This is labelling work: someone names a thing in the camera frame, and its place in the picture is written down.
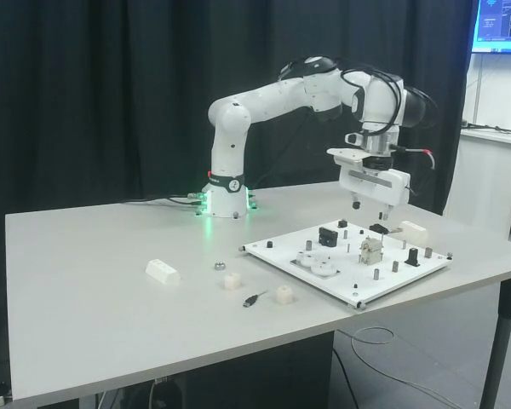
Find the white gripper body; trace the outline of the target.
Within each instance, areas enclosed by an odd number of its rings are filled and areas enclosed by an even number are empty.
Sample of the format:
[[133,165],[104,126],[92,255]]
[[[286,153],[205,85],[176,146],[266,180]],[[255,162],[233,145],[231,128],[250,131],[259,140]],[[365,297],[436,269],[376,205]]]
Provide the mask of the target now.
[[403,171],[389,169],[365,172],[361,167],[342,165],[339,175],[340,186],[348,192],[356,192],[361,203],[365,199],[381,204],[403,205],[409,200],[411,175]]

